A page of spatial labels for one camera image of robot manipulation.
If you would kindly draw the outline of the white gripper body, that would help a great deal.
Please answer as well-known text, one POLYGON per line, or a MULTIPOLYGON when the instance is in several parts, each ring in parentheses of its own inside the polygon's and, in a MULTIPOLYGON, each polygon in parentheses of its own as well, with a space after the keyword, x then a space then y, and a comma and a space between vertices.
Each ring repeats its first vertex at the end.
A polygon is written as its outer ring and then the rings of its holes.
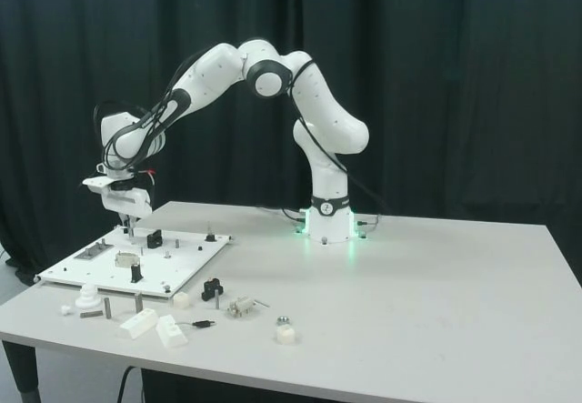
POLYGON ((123 191, 106 188, 102 193, 102 203, 106 210, 128 217, 144 218, 153 212, 149 193, 142 188, 123 191))

